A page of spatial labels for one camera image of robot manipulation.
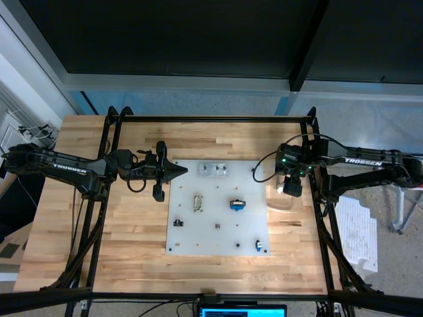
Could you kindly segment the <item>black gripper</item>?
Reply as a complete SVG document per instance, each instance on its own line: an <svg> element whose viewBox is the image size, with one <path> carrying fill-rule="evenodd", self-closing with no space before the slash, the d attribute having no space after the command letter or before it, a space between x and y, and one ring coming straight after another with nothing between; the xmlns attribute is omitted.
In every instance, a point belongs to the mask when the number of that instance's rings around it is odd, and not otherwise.
<svg viewBox="0 0 423 317"><path fill-rule="evenodd" d="M283 193L292 197L301 196L301 179L297 176L285 176Z"/></svg>
<svg viewBox="0 0 423 317"><path fill-rule="evenodd" d="M145 179L154 180L156 184L153 186L153 198L155 201L164 202L165 192L163 184L186 174L188 169L179 163L173 163L167 158L167 147L164 141L156 144L156 154L149 156L149 162L145 167Z"/></svg>

